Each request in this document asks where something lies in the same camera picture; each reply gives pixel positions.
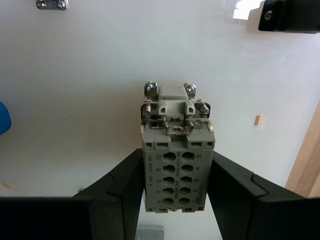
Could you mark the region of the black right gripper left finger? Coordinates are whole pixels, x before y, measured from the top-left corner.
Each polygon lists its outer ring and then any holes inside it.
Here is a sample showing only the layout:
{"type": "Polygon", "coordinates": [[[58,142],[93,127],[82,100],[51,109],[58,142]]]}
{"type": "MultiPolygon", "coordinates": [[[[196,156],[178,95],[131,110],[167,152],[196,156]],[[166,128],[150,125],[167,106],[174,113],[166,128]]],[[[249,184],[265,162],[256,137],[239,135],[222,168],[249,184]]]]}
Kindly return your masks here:
{"type": "Polygon", "coordinates": [[[72,197],[1,197],[2,240],[133,240],[145,185],[138,148],[72,197]]]}

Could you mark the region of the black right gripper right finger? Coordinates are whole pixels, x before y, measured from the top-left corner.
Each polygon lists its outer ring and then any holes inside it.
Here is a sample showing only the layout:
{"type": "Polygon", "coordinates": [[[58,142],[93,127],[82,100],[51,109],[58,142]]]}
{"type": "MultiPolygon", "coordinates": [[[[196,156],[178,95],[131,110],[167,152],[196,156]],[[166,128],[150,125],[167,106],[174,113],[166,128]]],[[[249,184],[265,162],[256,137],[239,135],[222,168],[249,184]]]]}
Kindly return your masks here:
{"type": "Polygon", "coordinates": [[[318,240],[320,199],[281,187],[214,152],[207,194],[224,240],[318,240]]]}

